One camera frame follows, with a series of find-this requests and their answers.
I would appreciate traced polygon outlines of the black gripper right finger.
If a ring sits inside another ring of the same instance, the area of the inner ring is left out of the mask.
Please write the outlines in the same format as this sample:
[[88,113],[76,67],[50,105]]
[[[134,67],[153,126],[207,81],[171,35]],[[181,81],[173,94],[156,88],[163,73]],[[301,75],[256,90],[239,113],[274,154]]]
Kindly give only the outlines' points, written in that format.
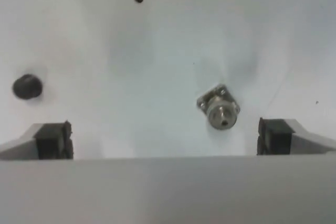
[[295,119],[259,119],[257,155],[335,153],[335,140],[306,130]]

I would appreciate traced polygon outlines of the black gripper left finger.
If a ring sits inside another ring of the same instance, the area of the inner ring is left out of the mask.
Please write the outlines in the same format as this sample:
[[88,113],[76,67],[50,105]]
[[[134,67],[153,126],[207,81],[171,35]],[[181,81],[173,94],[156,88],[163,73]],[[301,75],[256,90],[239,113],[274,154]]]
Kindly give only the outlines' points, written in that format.
[[22,136],[1,144],[1,160],[73,159],[69,121],[35,123]]

